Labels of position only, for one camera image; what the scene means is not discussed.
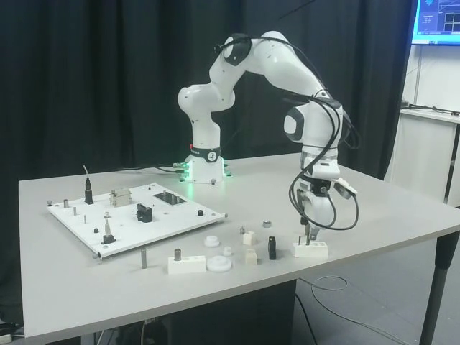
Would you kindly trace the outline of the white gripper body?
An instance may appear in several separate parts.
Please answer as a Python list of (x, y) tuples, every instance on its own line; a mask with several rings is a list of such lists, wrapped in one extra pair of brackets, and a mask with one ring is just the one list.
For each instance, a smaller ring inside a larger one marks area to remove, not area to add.
[(335, 207), (332, 206), (329, 194), (316, 196), (308, 193), (305, 201), (305, 214), (312, 220), (310, 229), (319, 231), (326, 226), (333, 226), (336, 221)]

